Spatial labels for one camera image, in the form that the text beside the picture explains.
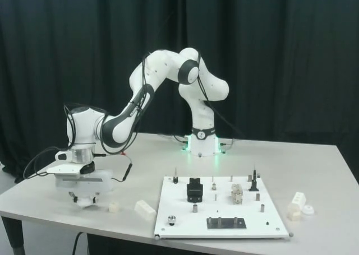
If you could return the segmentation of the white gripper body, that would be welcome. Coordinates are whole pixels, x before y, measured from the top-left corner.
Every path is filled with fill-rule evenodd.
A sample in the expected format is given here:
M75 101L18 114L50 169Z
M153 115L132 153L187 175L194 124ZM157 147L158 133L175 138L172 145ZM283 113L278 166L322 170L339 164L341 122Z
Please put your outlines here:
M55 186L60 191L73 193L75 196L94 196L107 193L113 189L113 172L98 169L89 174L80 174L77 177L70 175L55 175Z

